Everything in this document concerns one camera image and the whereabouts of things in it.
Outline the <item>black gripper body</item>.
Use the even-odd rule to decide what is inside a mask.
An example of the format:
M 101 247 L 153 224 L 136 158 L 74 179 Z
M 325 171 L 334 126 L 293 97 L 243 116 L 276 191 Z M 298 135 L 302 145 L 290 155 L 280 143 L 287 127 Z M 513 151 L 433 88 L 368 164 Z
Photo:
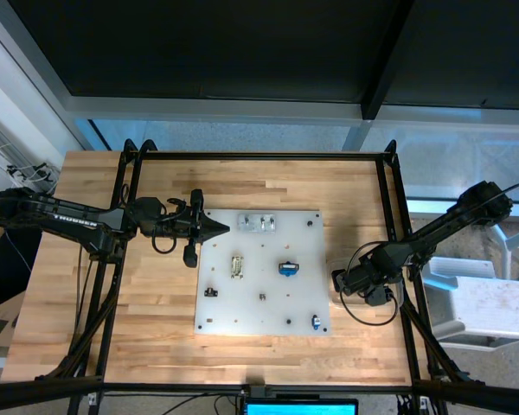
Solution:
M 202 190 L 192 190 L 189 206 L 184 209 L 183 214 L 176 220 L 173 227 L 176 240 L 187 240 L 187 245 L 183 249 L 183 263 L 188 268 L 196 268 L 198 263 L 196 244 L 201 237 L 203 203 Z
M 384 305 L 393 299 L 392 290 L 383 282 L 375 282 L 362 267 L 336 269 L 331 278 L 337 293 L 344 297 L 358 294 L 369 306 Z

